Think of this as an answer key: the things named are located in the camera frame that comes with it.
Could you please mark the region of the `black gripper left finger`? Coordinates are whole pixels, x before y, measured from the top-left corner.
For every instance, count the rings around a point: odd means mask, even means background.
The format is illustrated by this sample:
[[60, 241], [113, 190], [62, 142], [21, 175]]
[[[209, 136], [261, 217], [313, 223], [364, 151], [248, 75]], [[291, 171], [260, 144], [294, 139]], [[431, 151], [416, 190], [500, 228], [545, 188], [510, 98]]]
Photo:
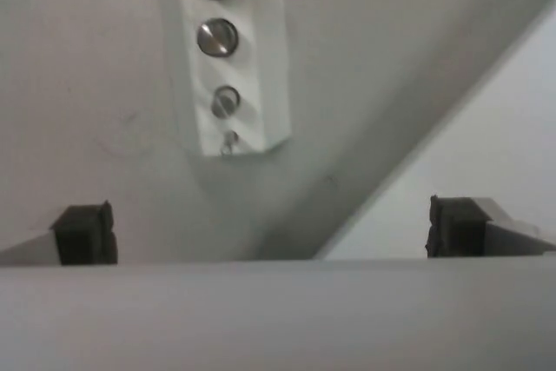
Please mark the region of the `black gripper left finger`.
[[1, 246], [3, 266], [116, 265], [118, 245], [110, 202], [69, 205]]

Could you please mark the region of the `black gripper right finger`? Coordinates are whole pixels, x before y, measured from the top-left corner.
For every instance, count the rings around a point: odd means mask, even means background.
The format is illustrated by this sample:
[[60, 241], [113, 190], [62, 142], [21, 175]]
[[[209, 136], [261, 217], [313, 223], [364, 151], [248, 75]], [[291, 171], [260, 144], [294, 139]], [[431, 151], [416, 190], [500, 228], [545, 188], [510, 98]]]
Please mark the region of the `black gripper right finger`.
[[491, 198], [430, 199], [429, 258], [553, 255], [555, 236], [513, 219]]

